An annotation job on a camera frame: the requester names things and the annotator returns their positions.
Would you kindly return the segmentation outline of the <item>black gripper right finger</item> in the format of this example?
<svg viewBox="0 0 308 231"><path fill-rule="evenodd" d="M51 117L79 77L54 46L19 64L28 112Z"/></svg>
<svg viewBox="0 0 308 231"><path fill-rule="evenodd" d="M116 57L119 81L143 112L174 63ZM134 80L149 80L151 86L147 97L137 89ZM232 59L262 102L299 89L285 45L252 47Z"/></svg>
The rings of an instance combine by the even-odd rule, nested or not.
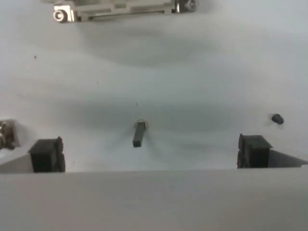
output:
<svg viewBox="0 0 308 231"><path fill-rule="evenodd" d="M292 168L306 167L307 160L276 150L261 135L240 134L238 140L237 168Z"/></svg>

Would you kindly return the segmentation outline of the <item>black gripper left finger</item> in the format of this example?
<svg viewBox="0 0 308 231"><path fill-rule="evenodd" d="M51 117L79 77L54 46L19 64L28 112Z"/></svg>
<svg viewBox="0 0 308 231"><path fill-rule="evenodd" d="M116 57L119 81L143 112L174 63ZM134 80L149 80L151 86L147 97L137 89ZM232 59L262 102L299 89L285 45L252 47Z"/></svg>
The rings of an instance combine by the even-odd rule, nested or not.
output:
<svg viewBox="0 0 308 231"><path fill-rule="evenodd" d="M13 150L1 150L1 173L65 172L63 139L38 139Z"/></svg>

